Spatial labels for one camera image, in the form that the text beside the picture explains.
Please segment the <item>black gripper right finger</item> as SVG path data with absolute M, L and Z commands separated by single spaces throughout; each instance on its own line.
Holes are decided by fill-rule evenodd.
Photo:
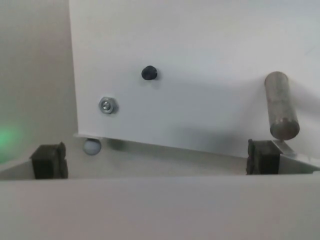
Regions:
M 320 160 L 299 154 L 280 140 L 248 140 L 247 175 L 297 175 L 320 171 Z

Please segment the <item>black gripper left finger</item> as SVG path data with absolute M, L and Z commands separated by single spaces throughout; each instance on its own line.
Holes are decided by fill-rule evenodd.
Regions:
M 63 142 L 42 144 L 24 162 L 0 171 L 2 180 L 68 179 L 67 149 Z

